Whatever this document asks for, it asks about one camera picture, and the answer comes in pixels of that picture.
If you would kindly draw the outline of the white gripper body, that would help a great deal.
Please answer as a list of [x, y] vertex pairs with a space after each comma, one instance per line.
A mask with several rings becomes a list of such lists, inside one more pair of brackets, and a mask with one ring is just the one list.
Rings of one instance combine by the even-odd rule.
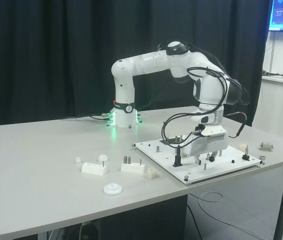
[[186, 143], [189, 145], [183, 147], [183, 152], [192, 157], [201, 154], [207, 154], [212, 152], [218, 152], [225, 150], [228, 147], [228, 134], [220, 134], [213, 136], [196, 136], [192, 135]]

